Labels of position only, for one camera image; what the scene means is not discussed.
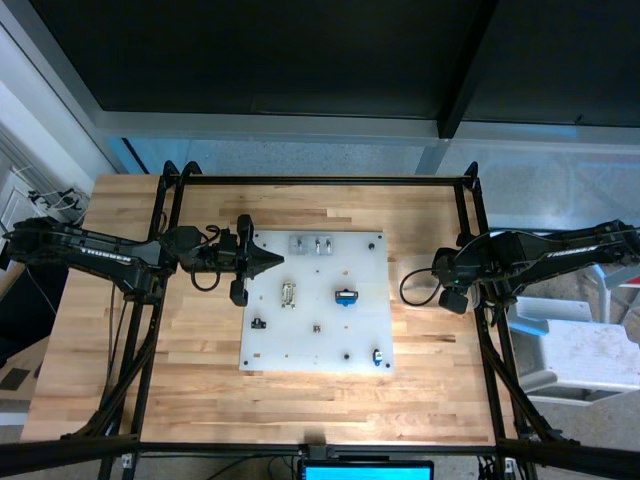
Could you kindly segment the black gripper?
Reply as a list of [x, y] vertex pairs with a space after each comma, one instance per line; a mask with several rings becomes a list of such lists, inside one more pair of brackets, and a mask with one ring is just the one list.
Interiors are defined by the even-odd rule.
[[253, 222], [247, 214], [237, 219], [236, 233], [229, 229], [221, 231], [219, 239], [219, 271], [232, 273], [235, 278], [230, 284], [230, 299], [235, 306], [248, 304], [248, 292], [245, 289], [249, 257], [249, 278], [281, 265], [282, 255], [259, 247], [253, 240]]
[[459, 315], [467, 311], [469, 303], [477, 307], [481, 295], [480, 267], [480, 254], [475, 250], [439, 248], [432, 262], [432, 273], [443, 288], [438, 305]]

